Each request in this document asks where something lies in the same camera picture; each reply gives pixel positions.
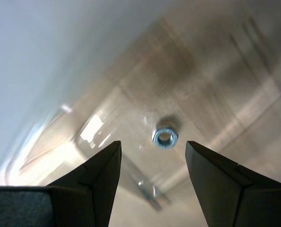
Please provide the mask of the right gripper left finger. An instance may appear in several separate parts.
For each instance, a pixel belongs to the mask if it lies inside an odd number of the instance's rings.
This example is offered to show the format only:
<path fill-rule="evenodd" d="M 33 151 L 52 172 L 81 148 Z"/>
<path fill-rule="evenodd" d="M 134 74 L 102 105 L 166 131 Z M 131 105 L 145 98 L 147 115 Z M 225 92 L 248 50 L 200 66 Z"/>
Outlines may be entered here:
<path fill-rule="evenodd" d="M 0 227 L 106 227 L 120 178 L 114 141 L 47 186 L 0 186 Z"/>

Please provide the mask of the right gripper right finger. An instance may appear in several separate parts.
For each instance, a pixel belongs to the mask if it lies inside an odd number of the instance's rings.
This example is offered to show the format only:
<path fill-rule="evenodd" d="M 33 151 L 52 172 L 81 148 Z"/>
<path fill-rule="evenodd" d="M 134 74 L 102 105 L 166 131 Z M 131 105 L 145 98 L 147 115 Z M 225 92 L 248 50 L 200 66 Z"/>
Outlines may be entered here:
<path fill-rule="evenodd" d="M 210 227 L 281 227 L 281 183 L 188 141 L 189 176 Z"/>

